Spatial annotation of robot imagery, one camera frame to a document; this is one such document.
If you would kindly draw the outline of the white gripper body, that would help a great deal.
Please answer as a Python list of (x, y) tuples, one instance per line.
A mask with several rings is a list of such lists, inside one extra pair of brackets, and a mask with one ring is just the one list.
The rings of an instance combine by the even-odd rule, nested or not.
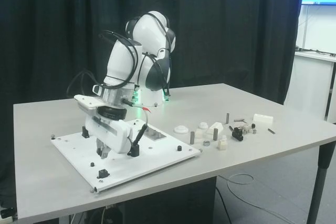
[(117, 154), (126, 154), (131, 149), (132, 127), (123, 120), (102, 121), (96, 116), (86, 116), (85, 127)]

